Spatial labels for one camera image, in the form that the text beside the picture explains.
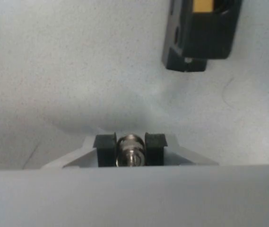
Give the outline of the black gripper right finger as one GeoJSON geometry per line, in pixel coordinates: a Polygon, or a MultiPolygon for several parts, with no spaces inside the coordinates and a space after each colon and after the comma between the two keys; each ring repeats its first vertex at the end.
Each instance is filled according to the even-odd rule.
{"type": "Polygon", "coordinates": [[[145,134],[147,166],[217,166],[218,162],[191,151],[174,134],[145,134]]]}

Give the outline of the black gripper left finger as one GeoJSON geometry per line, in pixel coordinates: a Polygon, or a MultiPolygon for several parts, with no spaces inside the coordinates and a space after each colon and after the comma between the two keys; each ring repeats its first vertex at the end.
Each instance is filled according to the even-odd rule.
{"type": "Polygon", "coordinates": [[[86,136],[82,146],[42,168],[90,168],[116,166],[117,135],[103,132],[86,136]]]}

